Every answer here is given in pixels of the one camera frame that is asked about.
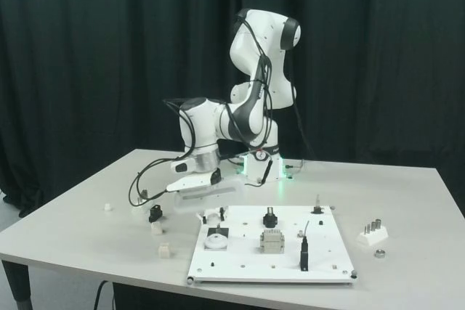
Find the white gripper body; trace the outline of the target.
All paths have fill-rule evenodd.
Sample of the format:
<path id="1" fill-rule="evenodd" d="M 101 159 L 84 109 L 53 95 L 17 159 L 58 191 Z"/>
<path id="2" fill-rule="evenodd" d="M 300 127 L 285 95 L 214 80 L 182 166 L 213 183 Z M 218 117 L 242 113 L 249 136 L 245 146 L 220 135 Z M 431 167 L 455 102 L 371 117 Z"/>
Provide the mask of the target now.
<path id="1" fill-rule="evenodd" d="M 174 194 L 176 213 L 202 213 L 208 209 L 238 205 L 244 201 L 245 184 L 241 179 L 225 179 L 213 186 L 186 189 Z"/>

